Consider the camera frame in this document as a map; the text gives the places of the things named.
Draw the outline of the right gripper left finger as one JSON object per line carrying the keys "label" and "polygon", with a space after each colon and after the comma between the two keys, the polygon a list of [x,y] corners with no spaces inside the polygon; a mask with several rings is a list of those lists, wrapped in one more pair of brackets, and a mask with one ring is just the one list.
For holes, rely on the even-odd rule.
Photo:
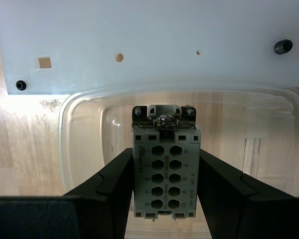
{"label": "right gripper left finger", "polygon": [[0,239],[122,239],[133,186],[127,148],[63,196],[0,196]]}

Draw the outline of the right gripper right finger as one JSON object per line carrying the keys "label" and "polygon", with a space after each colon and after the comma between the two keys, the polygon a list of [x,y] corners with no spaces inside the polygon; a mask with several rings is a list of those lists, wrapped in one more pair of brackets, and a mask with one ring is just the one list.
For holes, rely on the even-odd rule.
{"label": "right gripper right finger", "polygon": [[299,198],[204,150],[198,197],[214,239],[299,239]]}

